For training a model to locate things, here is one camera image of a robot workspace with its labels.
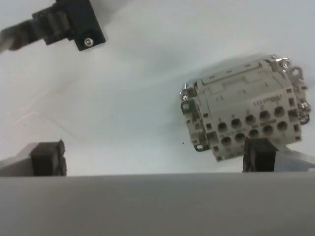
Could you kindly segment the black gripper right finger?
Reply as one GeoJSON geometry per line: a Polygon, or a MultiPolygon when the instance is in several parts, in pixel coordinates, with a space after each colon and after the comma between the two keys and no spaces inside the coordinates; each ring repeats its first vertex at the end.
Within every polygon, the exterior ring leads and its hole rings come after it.
{"type": "Polygon", "coordinates": [[[308,172],[315,170],[315,157],[291,150],[268,138],[246,138],[243,172],[308,172]]]}

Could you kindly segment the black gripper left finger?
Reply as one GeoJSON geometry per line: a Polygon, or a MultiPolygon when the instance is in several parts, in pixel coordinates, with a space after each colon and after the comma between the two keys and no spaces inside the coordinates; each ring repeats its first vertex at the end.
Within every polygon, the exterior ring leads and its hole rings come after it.
{"type": "Polygon", "coordinates": [[[15,156],[0,161],[0,175],[2,177],[66,176],[67,162],[64,155],[63,140],[28,143],[15,156]]]}

